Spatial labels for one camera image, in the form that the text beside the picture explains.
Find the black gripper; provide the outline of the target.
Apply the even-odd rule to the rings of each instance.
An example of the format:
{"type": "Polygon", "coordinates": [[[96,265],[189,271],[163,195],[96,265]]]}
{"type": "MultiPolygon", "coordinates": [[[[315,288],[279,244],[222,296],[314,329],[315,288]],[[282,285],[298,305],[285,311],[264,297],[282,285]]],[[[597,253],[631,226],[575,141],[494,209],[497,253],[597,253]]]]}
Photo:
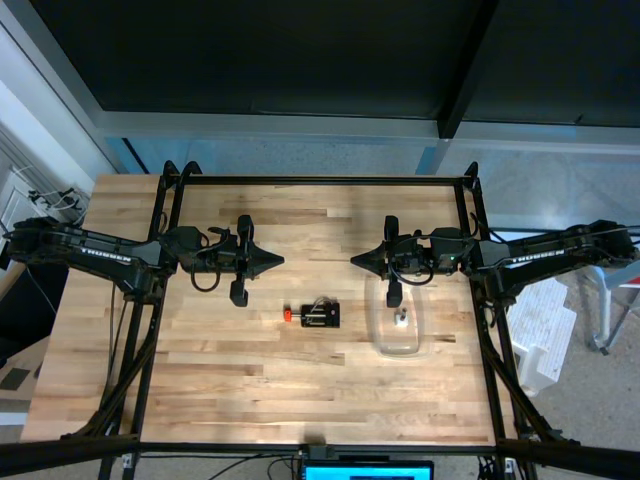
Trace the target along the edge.
{"type": "Polygon", "coordinates": [[[384,243],[351,258],[352,265],[380,278],[385,277],[384,259],[386,260],[388,307],[401,305],[403,285],[421,287],[433,279],[434,269],[428,258],[428,250],[419,243],[423,239],[420,230],[414,234],[401,235],[398,218],[388,215],[384,222],[384,243]]]}
{"type": "Polygon", "coordinates": [[[216,243],[207,243],[197,252],[197,272],[214,273],[216,280],[211,287],[197,286],[200,292],[208,293],[217,288],[222,274],[234,274],[229,297],[236,307],[248,305],[247,278],[252,279],[284,263],[284,258],[253,244],[254,225],[249,215],[241,215],[237,221],[237,233],[229,229],[209,227],[210,233],[219,236],[216,243]]]}

